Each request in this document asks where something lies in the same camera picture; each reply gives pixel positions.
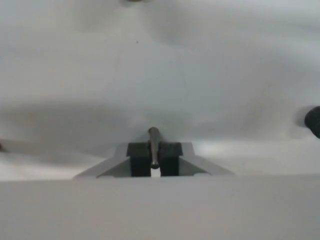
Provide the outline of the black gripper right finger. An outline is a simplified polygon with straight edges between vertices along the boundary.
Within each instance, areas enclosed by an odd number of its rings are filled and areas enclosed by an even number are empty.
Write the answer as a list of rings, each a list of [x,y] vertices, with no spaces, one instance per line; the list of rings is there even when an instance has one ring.
[[[164,142],[159,145],[158,162],[162,177],[233,176],[235,173],[196,155],[191,142]]]

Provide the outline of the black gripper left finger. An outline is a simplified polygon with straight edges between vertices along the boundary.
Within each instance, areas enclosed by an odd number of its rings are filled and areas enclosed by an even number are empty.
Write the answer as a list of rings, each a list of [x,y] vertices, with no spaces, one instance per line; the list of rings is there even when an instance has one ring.
[[[121,143],[113,156],[78,173],[80,178],[134,178],[151,176],[151,154],[147,143]]]

